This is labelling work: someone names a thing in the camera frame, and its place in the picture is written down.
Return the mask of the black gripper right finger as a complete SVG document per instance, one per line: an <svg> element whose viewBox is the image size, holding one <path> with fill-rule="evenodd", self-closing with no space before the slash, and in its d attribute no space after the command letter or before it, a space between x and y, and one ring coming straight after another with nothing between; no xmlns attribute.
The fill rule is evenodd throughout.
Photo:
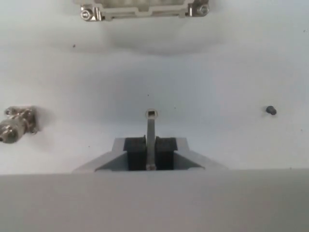
<svg viewBox="0 0 309 232"><path fill-rule="evenodd" d="M193 170L222 171L228 168L190 149L186 138L160 138L155 142L155 166L159 171Z"/></svg>

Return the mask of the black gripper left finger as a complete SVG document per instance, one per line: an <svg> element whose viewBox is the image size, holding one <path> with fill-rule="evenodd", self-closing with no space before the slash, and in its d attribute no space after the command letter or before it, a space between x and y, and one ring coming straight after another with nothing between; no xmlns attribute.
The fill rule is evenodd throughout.
<svg viewBox="0 0 309 232"><path fill-rule="evenodd" d="M75 169L75 172L145 171L146 137L116 138L112 150Z"/></svg>

